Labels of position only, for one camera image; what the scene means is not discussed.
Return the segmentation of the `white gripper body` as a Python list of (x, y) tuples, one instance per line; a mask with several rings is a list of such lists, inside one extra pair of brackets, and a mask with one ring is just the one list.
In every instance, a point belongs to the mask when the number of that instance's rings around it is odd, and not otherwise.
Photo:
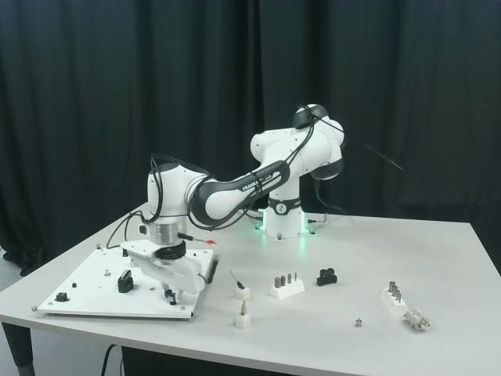
[(176, 260), (135, 257), (142, 273), (163, 285), (187, 293), (199, 293), (204, 289), (201, 266), (197, 260), (181, 257)]

